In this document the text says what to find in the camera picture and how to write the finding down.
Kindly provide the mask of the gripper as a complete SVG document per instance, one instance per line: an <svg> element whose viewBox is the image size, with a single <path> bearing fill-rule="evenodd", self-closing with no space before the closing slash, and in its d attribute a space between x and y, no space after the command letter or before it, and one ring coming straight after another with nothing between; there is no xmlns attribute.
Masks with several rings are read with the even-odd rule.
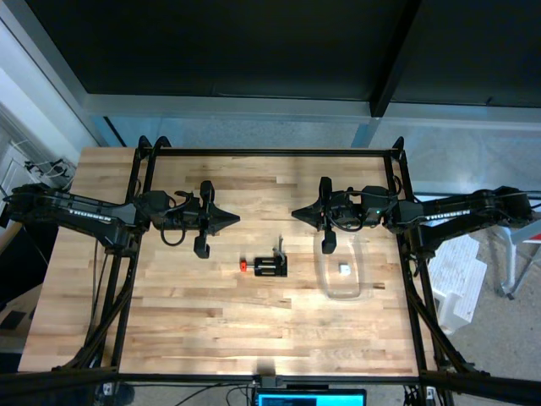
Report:
<svg viewBox="0 0 541 406"><path fill-rule="evenodd" d="M240 216L224 211L214 204L215 189L210 180L203 181L199 190L200 198L193 198L184 209L183 220L187 229L198 229L199 235L194 239L194 253L200 259L208 259L210 246L207 244L209 233L216 235L222 229L240 221Z"/></svg>
<svg viewBox="0 0 541 406"><path fill-rule="evenodd" d="M332 254L336 249L337 239L333 227L349 233L355 233L362 228L360 209L351 201L351 193L352 189L333 191L331 179L322 177L321 199L292 212L293 218L313 228L321 228L322 220L324 239L321 245L324 254Z"/></svg>

